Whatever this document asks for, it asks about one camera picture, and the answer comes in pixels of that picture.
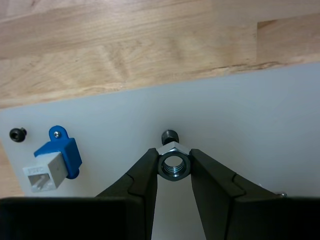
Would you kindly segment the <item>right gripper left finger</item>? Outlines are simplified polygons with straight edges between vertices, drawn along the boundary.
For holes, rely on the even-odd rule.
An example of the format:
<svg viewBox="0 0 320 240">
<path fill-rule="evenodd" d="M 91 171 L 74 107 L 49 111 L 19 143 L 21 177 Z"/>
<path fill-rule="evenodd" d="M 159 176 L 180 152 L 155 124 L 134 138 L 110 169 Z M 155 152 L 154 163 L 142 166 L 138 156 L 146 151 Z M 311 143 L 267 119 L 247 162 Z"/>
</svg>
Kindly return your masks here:
<svg viewBox="0 0 320 240">
<path fill-rule="evenodd" d="M 95 197 L 10 197 L 0 201 L 3 240 L 149 240 L 158 152 L 149 149 Z"/>
</svg>

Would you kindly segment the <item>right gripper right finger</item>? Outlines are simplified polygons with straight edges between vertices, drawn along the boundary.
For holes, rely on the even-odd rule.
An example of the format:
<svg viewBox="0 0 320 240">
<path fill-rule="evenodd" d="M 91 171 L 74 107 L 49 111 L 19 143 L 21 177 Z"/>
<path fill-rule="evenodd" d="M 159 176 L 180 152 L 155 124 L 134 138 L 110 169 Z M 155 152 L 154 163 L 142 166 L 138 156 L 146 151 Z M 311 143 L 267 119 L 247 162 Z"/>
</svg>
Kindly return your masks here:
<svg viewBox="0 0 320 240">
<path fill-rule="evenodd" d="M 192 149 L 191 184 L 208 240 L 318 240 L 320 200 L 273 193 Z"/>
</svg>

